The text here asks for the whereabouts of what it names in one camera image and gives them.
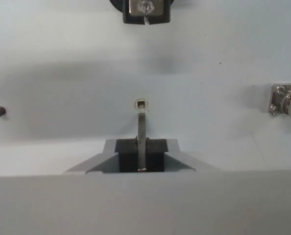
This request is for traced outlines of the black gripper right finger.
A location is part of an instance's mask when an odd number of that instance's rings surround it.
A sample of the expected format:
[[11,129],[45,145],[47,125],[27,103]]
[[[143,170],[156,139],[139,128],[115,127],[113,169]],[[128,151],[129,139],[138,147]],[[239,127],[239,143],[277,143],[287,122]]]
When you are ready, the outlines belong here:
[[219,169],[181,151],[177,139],[147,139],[146,169],[148,172],[216,172]]

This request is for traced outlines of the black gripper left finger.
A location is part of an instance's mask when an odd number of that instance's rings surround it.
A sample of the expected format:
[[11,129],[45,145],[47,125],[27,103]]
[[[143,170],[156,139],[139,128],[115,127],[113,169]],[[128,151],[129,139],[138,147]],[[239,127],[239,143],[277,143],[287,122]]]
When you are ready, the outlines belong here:
[[119,140],[106,140],[103,151],[71,167],[64,174],[104,174],[137,172],[137,152],[117,147]]

